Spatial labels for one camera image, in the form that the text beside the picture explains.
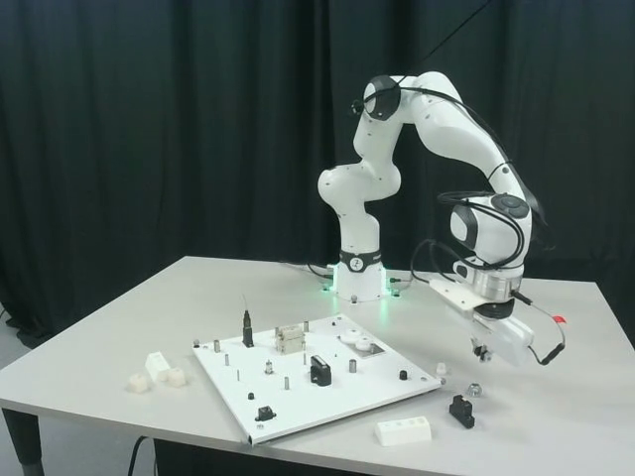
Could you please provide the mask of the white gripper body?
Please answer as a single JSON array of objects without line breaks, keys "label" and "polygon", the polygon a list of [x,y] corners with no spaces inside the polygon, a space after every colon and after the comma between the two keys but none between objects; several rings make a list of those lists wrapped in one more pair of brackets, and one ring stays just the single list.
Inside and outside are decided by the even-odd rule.
[{"label": "white gripper body", "polygon": [[[471,338],[479,339],[493,357],[498,356],[515,367],[523,366],[529,360],[529,346],[533,344],[535,336],[528,325],[514,316],[488,319],[475,315],[470,334]],[[474,354],[481,361],[481,353]]]}]

